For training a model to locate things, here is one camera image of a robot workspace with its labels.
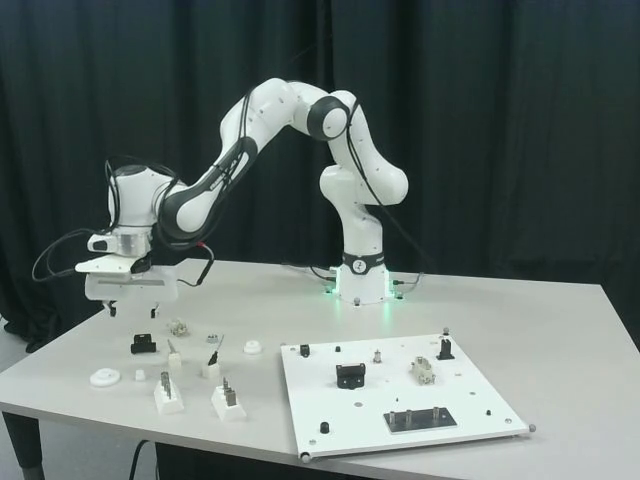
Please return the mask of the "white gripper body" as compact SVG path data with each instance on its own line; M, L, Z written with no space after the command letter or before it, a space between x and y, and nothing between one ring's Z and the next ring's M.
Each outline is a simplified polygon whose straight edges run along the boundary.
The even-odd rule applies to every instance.
M85 280L85 295L89 300L101 302L174 301L178 297L177 271L172 266L156 265L138 274L89 273Z

